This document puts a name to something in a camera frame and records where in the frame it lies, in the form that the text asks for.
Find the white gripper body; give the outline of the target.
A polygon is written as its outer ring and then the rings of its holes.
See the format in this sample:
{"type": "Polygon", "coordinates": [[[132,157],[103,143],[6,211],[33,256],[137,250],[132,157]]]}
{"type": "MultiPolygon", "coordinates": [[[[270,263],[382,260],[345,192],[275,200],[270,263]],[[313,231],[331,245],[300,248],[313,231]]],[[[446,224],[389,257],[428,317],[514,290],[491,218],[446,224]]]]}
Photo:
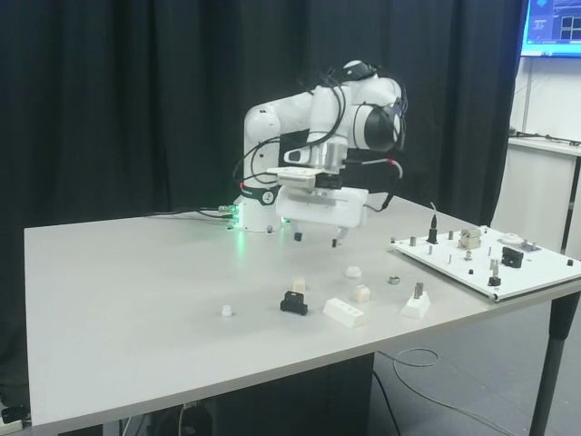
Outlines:
{"type": "Polygon", "coordinates": [[[307,190],[282,186],[275,210],[280,217],[298,222],[359,227],[366,219],[368,198],[369,191],[359,188],[307,190]]]}

